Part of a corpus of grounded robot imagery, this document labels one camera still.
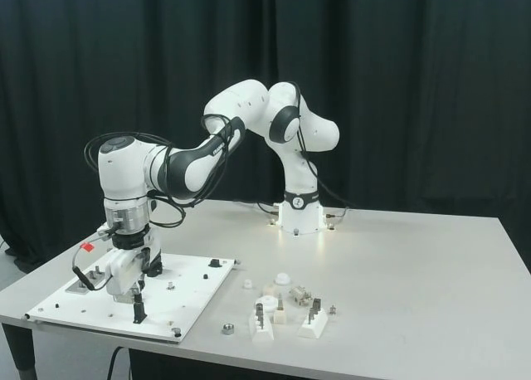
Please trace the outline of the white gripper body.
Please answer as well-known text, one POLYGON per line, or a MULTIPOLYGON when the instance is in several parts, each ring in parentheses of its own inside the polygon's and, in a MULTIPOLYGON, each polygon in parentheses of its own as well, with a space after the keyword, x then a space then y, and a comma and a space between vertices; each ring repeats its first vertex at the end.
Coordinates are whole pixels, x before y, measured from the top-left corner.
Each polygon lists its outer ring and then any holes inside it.
POLYGON ((124 295, 131 289, 141 290, 144 270, 150 262, 150 249, 121 250, 113 248, 105 265, 106 292, 112 296, 124 295))

